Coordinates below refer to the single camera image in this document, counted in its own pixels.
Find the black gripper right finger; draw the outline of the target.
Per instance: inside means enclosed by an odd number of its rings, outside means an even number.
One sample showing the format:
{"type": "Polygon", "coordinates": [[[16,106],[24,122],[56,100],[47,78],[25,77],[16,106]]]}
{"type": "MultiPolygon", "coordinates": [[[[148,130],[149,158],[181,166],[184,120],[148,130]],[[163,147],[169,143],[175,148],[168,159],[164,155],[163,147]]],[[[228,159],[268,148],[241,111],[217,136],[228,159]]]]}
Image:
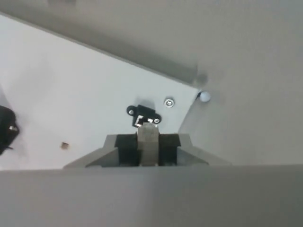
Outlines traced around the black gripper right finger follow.
{"type": "Polygon", "coordinates": [[[160,166],[230,166],[231,163],[193,145],[188,134],[160,134],[160,166]]]}

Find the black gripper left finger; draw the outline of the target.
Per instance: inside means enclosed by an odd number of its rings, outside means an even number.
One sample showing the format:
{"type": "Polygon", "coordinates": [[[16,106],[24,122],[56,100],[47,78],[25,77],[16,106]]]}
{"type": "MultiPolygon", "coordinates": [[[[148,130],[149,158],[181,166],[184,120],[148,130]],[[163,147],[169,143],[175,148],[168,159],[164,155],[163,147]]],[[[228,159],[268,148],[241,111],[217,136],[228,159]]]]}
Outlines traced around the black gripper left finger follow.
{"type": "Polygon", "coordinates": [[[104,145],[64,168],[120,167],[139,165],[136,134],[107,135],[104,145]]]}

